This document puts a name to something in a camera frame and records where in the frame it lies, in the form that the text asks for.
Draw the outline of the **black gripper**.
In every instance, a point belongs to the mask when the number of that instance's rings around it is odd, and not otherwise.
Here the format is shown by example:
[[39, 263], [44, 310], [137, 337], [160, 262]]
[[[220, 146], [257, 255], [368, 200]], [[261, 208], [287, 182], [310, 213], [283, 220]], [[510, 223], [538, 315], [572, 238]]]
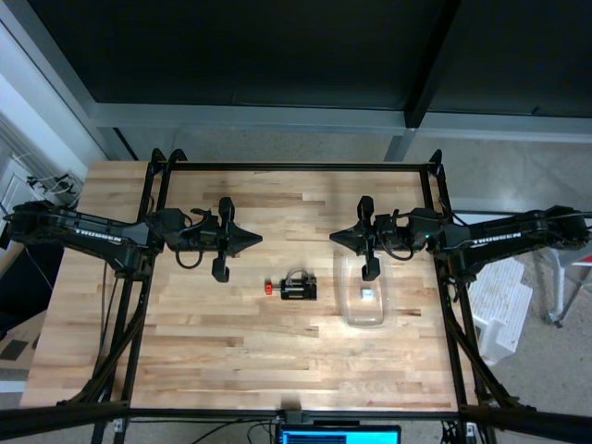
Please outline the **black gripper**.
[[[236, 257], [242, 251], [261, 243], [263, 237], [240, 228], [232, 222], [235, 215], [235, 207], [229, 197], [220, 199], [218, 213], [219, 216], [213, 216], [208, 211], [207, 215], [203, 218], [201, 242], [205, 251], [216, 251], [217, 253], [217, 257], [212, 263], [212, 275], [215, 280], [217, 282], [228, 282], [229, 268], [226, 266], [227, 256]], [[237, 240], [229, 242], [230, 237]]]
[[329, 235], [331, 241], [364, 256], [363, 281], [373, 281], [380, 275], [380, 264], [375, 257], [375, 251], [382, 251], [391, 258], [396, 258], [392, 249], [388, 247], [389, 236], [394, 235], [396, 231], [393, 215], [378, 215], [372, 222], [374, 211], [374, 200], [370, 196], [363, 196], [357, 206], [359, 222]]

